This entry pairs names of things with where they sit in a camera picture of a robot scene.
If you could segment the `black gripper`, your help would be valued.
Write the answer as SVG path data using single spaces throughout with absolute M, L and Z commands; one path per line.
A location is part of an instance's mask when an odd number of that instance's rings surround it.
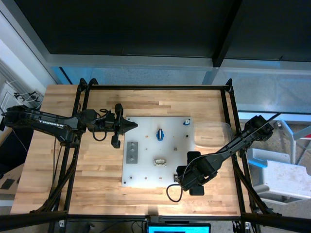
M 187 165 L 177 167 L 177 180 L 183 191 L 189 191 L 191 196 L 203 196 L 205 194 L 202 182 L 204 174 L 199 168 L 198 151 L 189 151 L 187 153 Z
M 121 134 L 121 119 L 123 117 L 123 107 L 120 103 L 115 105 L 115 113 L 109 111 L 104 119 L 104 132 L 105 133 L 114 133 L 111 138 L 111 145 L 115 149 L 119 149 L 121 142 L 119 140 L 119 134 Z M 122 133 L 135 129 L 138 127 L 138 124 L 131 122 L 125 118 L 122 119 L 122 124 L 125 126 L 122 130 Z

